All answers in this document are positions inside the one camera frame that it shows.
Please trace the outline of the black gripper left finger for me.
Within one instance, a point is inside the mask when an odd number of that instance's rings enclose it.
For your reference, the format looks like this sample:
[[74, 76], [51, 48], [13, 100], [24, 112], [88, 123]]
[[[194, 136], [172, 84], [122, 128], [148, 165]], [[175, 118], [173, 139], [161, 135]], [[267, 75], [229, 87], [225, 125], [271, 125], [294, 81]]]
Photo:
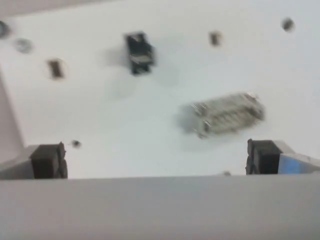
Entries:
[[67, 179], [66, 149], [57, 144], [30, 145], [9, 160], [0, 163], [1, 180]]

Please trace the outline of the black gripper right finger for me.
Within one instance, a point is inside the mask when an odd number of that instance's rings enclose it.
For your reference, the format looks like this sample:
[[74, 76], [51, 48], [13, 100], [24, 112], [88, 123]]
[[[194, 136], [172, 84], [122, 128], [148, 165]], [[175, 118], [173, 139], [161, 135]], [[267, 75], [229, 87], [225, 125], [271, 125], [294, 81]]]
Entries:
[[320, 160], [295, 152], [282, 140], [247, 141], [247, 175], [318, 174]]

